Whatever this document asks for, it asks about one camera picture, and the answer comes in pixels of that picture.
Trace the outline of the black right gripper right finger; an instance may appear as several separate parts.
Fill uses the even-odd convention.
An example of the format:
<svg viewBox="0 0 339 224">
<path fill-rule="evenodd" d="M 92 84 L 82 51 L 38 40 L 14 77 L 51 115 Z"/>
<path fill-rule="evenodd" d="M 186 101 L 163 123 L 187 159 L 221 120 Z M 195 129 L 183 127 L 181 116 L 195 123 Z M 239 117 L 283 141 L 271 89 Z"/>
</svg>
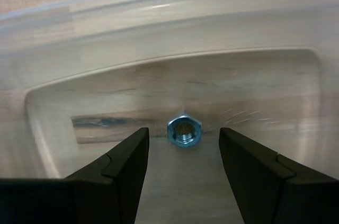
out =
<svg viewBox="0 0 339 224">
<path fill-rule="evenodd" d="M 245 223 L 338 223 L 338 180 L 221 128 L 225 173 Z"/>
</svg>

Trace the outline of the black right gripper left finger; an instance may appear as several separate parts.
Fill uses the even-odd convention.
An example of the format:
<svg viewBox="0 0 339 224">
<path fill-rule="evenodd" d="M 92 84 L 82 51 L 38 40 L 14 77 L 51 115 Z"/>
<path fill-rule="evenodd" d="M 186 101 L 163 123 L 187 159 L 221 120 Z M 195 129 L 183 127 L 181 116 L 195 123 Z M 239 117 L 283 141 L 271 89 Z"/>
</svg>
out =
<svg viewBox="0 0 339 224">
<path fill-rule="evenodd" d="M 141 128 L 63 179 L 2 179 L 1 223 L 135 223 L 148 153 Z"/>
</svg>

